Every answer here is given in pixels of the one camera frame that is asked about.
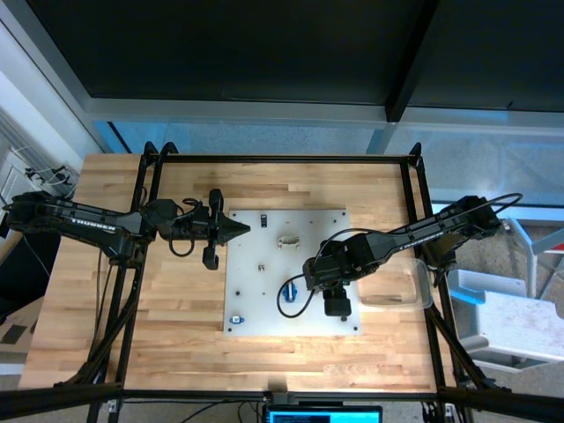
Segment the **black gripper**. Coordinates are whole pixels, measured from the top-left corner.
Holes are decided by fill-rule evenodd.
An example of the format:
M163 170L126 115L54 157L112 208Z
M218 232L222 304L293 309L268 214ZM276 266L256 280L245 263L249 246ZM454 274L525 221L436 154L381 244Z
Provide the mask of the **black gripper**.
M208 270L219 268L219 257L216 247L219 243L219 215L223 211L223 195L219 189L212 189L209 193L209 205L192 197L183 198L184 205L191 206L189 211L179 207L181 214L176 216L171 225L169 235L169 249L174 256L186 257L192 254L196 241L206 241L203 250L203 264ZM250 226L230 219L226 214L221 215L221 227L226 229L221 233L221 244L225 245L232 239L250 231ZM174 241L189 241L189 250L179 253L174 249Z
M375 255L368 244L329 244L302 266L308 290L324 298L345 298L345 288L375 272Z

